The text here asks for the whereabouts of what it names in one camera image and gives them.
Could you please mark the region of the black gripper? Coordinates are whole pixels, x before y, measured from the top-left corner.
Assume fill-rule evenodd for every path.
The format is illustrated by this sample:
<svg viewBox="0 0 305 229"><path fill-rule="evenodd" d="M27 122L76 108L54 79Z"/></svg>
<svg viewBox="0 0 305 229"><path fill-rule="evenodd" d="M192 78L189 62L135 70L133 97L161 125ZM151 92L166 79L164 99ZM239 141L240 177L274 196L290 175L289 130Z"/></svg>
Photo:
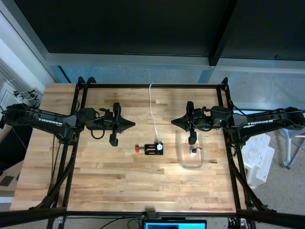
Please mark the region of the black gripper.
<svg viewBox="0 0 305 229"><path fill-rule="evenodd" d="M197 133L195 129L208 132L212 129L212 122L207 119L203 109L194 109L191 101L187 102L186 114L180 118L171 121L171 124L177 126L184 131L190 132L188 143L194 145L197 141Z"/></svg>
<svg viewBox="0 0 305 229"><path fill-rule="evenodd" d="M94 139L102 139L105 135L105 131L112 131L110 134L109 142L111 146L118 145L118 138L117 133L119 132L119 123L120 125L120 132L123 132L131 127L135 126L135 122L129 121L121 117L121 106L119 103L113 104L113 112L109 109L100 108L100 111L104 112L103 116L99 116L98 118L94 119L91 126L91 136ZM102 130L102 136L95 137L93 134L94 130Z"/></svg>

